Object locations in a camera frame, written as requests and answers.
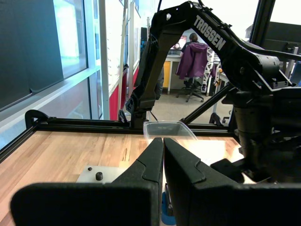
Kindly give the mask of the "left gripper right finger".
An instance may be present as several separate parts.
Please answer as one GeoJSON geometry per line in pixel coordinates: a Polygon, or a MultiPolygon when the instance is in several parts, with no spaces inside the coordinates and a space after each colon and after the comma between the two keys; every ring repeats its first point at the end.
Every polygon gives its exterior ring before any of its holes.
{"type": "Polygon", "coordinates": [[[298,226],[299,184],[239,184],[171,138],[164,168],[178,226],[298,226]]]}

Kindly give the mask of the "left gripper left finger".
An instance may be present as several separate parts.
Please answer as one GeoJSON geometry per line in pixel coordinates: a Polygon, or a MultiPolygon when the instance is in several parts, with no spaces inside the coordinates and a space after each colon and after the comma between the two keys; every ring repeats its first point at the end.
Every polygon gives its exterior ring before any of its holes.
{"type": "Polygon", "coordinates": [[[113,182],[36,183],[10,202],[17,226],[158,226],[163,141],[155,138],[113,182]]]}

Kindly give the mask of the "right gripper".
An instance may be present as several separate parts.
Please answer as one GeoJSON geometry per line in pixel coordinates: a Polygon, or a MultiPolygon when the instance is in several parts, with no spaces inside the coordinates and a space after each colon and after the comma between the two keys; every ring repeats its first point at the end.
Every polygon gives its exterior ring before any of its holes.
{"type": "Polygon", "coordinates": [[[211,168],[239,183],[245,173],[255,182],[301,181],[301,89],[283,88],[271,94],[223,88],[211,97],[233,105],[243,159],[222,159],[211,168]]]}

